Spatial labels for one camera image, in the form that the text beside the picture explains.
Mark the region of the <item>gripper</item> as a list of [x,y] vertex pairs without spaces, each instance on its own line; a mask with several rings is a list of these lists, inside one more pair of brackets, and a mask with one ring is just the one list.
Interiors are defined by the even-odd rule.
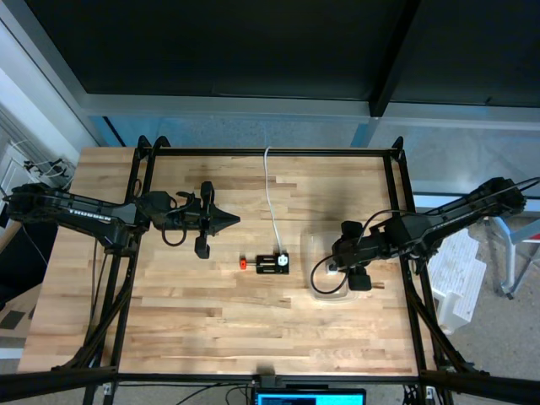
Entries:
[[340,268],[347,275],[350,291],[370,291],[372,282],[366,267],[374,260],[381,259],[386,242],[379,229],[371,227],[371,234],[365,236],[365,227],[360,222],[341,223]]
[[195,230],[199,235],[195,239],[194,251],[198,258],[209,259],[210,246],[208,236],[238,224],[240,217],[227,213],[214,203],[215,191],[211,181],[201,185],[200,197],[194,197],[184,213],[184,224],[187,230]]

